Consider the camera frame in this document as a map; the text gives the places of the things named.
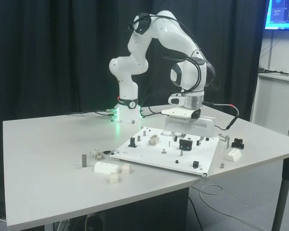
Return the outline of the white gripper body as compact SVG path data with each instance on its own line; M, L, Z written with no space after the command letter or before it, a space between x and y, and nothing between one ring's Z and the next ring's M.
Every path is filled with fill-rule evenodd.
M215 124L216 118L210 116L201 116L198 119L168 116L164 130L190 135L214 135Z

